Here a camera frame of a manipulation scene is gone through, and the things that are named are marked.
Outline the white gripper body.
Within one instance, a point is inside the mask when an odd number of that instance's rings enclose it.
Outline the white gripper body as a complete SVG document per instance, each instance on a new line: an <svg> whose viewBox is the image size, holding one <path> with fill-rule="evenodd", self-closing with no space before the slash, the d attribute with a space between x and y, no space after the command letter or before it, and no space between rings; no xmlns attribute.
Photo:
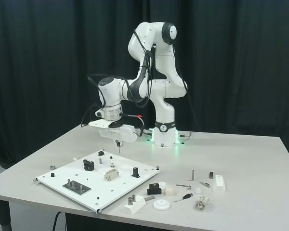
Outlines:
<svg viewBox="0 0 289 231"><path fill-rule="evenodd" d="M134 126L122 125L119 128L100 128L99 134L104 138L123 142L135 142L137 135Z"/></svg>

